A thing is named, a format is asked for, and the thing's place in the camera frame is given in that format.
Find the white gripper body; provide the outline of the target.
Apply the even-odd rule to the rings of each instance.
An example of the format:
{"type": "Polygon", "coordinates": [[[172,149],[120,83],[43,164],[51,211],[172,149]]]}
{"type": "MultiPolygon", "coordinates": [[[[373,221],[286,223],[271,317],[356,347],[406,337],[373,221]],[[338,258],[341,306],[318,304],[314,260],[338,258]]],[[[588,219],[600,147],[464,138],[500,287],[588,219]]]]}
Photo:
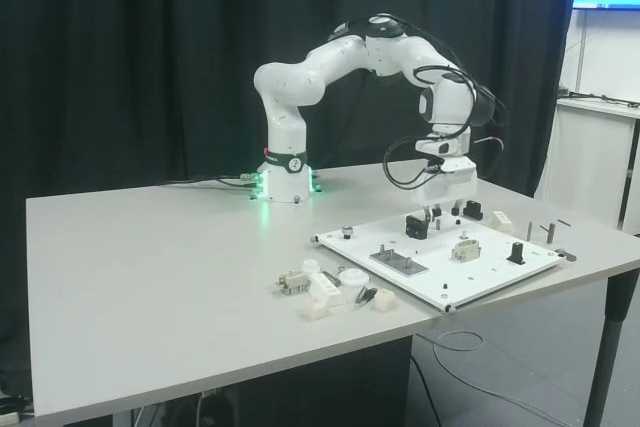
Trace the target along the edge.
{"type": "Polygon", "coordinates": [[[472,198],[477,191],[476,169],[442,173],[419,187],[412,195],[414,203],[421,206],[434,206],[472,198]]]}

